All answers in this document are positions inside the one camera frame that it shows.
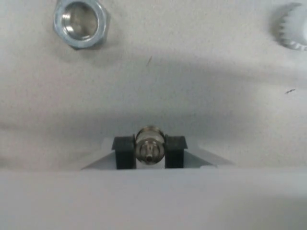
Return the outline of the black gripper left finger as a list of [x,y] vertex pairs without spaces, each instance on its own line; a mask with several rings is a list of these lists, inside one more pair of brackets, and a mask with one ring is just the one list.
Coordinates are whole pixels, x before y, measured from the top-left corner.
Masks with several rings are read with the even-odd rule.
[[136,169],[135,136],[117,136],[112,139],[110,152],[82,167],[82,170]]

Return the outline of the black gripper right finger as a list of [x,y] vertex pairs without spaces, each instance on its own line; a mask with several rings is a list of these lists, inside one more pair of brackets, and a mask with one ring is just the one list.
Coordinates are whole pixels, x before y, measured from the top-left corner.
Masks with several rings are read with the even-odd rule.
[[214,164],[188,152],[188,145],[184,136],[165,137],[165,168],[201,168],[216,167]]

